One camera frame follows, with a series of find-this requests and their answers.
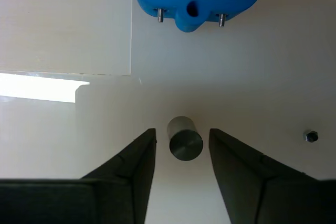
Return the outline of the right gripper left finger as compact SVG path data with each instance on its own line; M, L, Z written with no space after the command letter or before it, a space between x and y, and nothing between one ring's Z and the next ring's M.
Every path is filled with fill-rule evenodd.
M148 129L80 179L2 179L1 223L144 223L155 155Z

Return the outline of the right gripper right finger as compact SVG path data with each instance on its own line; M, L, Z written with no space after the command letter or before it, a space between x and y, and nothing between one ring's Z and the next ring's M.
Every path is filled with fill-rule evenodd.
M335 223L335 180L317 180L219 130L209 132L231 223Z

